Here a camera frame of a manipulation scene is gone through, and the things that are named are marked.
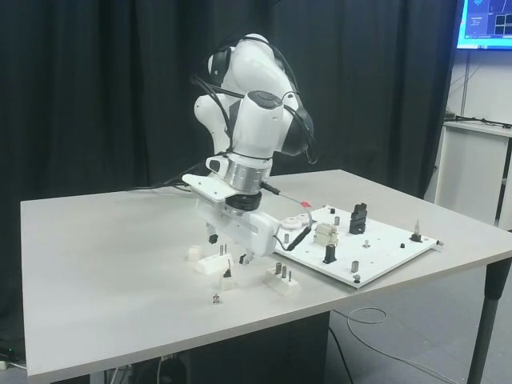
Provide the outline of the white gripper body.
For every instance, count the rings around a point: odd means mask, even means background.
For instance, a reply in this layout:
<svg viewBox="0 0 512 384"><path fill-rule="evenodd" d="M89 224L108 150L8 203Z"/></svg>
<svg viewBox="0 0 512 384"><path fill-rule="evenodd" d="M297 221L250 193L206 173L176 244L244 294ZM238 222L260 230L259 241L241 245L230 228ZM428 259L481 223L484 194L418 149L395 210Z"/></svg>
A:
<svg viewBox="0 0 512 384"><path fill-rule="evenodd" d="M213 203L203 198L196 202L196 213L207 224L216 228L218 236L223 234L253 257L265 257L274 252L279 220L262 212L237 210L224 202Z"/></svg>

